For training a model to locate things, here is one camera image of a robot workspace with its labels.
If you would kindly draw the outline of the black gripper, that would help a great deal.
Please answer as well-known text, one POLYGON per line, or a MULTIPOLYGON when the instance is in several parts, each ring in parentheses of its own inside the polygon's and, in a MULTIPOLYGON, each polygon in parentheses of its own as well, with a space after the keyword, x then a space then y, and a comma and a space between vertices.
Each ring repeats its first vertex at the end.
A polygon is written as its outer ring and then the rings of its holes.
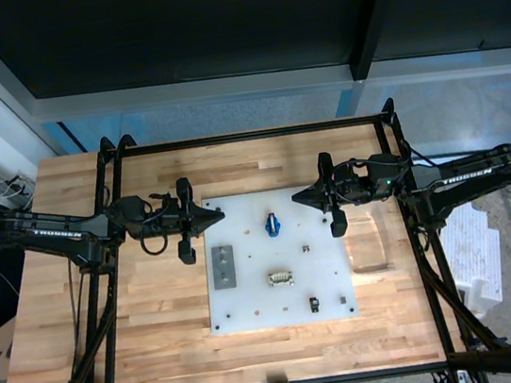
POLYGON ((175 197, 169 193, 149 195, 150 199, 159 199, 161 202, 160 209, 154 213, 156 217, 151 222, 151 229, 155 236, 163 237, 164 247, 167 247, 170 235, 180 235, 181 240, 177 244, 179 259, 186 265, 195 264, 196 253, 191 247, 191 237, 201 236, 208 228, 223 220, 224 212, 196 205, 192 199, 192 186, 185 177, 178 178, 175 187, 175 197))
MULTIPOLYGON (((364 177, 359 177, 354 170, 354 161, 346 160, 335 166, 332 157, 326 153, 318 154, 318 170, 326 197, 327 210, 333 218, 331 223, 332 237, 345 236, 348 223, 342 205, 361 206, 371 200, 370 187, 364 177)), ((321 198, 321 182, 315 182, 304 190, 291 196, 292 202, 319 210, 324 213, 321 198)))

